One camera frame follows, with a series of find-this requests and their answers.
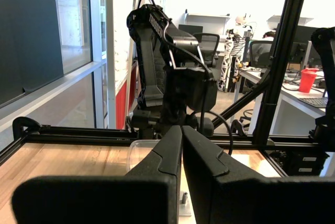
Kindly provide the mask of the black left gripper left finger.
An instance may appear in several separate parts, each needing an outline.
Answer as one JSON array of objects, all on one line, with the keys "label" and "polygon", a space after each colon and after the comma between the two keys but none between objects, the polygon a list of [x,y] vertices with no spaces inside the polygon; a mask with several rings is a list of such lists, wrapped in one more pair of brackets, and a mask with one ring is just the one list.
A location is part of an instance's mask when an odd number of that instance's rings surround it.
[{"label": "black left gripper left finger", "polygon": [[124,176],[40,176],[12,196],[18,223],[177,223],[182,131],[173,126]]}]

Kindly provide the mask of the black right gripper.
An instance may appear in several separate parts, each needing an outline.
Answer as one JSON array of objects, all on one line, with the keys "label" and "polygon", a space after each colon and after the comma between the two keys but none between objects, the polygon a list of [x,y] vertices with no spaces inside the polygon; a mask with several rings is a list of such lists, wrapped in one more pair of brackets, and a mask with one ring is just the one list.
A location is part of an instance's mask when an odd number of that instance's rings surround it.
[{"label": "black right gripper", "polygon": [[205,137],[211,137],[214,134],[214,124],[212,121],[204,117],[202,131],[200,130],[200,123],[201,118],[197,117],[193,111],[188,114],[187,108],[179,110],[177,115],[172,117],[160,113],[157,119],[157,136],[158,138],[162,138],[172,126],[190,126],[201,132]]}]

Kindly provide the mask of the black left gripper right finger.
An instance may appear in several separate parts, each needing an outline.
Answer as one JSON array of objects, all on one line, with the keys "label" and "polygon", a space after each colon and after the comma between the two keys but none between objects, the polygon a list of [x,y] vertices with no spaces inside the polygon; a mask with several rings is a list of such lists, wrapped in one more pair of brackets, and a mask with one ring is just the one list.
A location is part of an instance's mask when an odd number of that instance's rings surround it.
[{"label": "black left gripper right finger", "polygon": [[334,179],[265,177],[189,126],[183,165],[197,223],[333,223]]}]

